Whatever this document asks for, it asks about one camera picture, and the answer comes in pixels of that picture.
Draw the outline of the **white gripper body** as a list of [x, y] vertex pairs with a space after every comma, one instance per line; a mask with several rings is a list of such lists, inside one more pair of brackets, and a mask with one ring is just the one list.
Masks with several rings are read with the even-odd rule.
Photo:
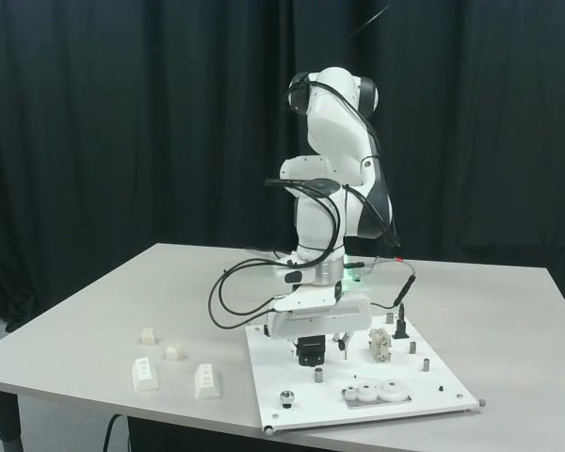
[[357, 297], [341, 299], [327, 307], [270, 313], [266, 331], [272, 339], [299, 339], [363, 331], [371, 324], [370, 301]]

